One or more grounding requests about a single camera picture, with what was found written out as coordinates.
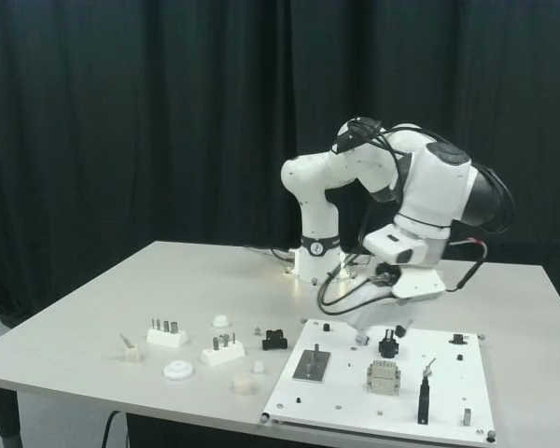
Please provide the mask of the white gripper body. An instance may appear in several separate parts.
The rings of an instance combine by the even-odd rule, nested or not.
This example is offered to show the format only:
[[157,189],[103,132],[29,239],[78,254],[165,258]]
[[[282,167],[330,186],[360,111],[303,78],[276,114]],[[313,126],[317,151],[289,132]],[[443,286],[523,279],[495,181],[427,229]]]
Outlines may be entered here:
[[408,328],[413,323],[413,306],[393,297],[390,287],[379,287],[365,280],[354,287],[354,292],[346,298],[346,308],[361,307],[344,315],[344,321],[351,327],[367,331],[374,326],[402,326]]

